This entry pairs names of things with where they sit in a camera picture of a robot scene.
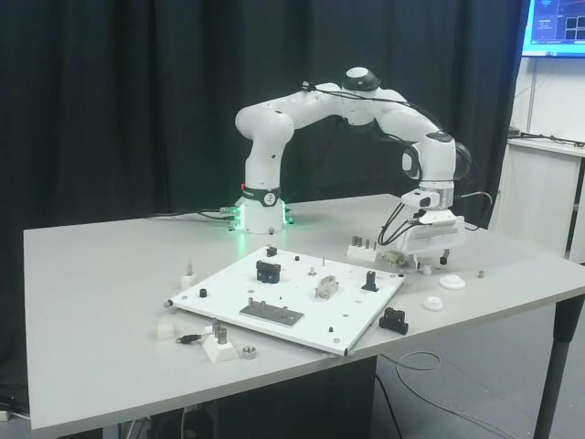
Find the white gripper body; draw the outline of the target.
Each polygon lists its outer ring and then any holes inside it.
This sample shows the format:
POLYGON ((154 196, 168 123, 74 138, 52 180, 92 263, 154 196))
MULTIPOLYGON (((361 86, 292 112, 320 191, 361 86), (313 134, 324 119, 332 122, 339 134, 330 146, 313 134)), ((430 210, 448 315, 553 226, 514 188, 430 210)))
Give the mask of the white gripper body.
POLYGON ((405 239, 406 254, 446 251, 463 246, 465 223, 463 216, 432 225, 418 225, 408 231, 405 239))

